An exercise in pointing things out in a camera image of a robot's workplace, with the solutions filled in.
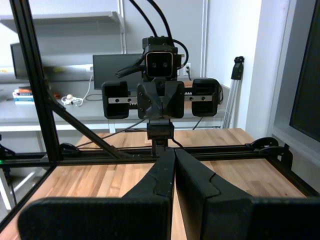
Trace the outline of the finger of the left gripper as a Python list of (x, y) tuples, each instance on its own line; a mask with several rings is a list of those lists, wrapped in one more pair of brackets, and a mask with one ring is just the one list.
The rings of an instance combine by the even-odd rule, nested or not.
[(137, 86), (137, 110), (141, 120), (157, 120), (162, 117), (163, 105), (155, 82), (143, 82)]
[(182, 81), (167, 81), (162, 98), (162, 115), (166, 119), (184, 116), (185, 85)]

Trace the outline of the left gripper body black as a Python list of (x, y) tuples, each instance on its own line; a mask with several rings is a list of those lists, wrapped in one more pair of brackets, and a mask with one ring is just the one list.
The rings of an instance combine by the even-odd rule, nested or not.
[[(163, 105), (166, 82), (159, 79), (152, 81), (156, 85), (157, 93)], [(192, 114), (196, 117), (213, 117), (218, 112), (220, 103), (220, 83), (213, 78), (194, 79), (191, 86), (187, 87), (184, 83), (184, 112), (185, 103), (191, 103)], [(130, 109), (138, 112), (137, 89), (136, 96), (130, 96), (126, 81), (110, 81), (102, 85), (102, 103), (104, 116), (107, 119), (126, 119)]]

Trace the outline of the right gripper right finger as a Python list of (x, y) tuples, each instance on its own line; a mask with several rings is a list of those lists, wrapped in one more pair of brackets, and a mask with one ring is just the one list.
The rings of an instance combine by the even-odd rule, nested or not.
[(317, 240), (318, 197), (254, 197), (182, 149), (176, 190), (189, 240)]

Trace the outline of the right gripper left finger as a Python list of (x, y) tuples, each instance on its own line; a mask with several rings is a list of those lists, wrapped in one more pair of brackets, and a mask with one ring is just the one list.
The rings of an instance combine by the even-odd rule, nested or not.
[(168, 150), (121, 198), (48, 197), (20, 213), (22, 240), (169, 240), (175, 152)]

